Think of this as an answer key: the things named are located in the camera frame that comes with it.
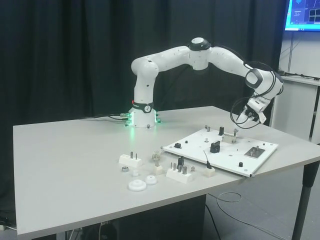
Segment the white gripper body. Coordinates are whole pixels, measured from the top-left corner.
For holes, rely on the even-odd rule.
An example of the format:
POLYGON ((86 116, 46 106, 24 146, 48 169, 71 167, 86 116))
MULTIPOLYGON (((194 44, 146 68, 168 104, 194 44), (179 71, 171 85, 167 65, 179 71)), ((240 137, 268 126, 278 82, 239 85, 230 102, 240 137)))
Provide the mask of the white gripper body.
POLYGON ((254 120, 254 112, 251 110, 245 109, 241 112, 241 114, 237 117, 237 124, 248 124, 253 122, 254 120))

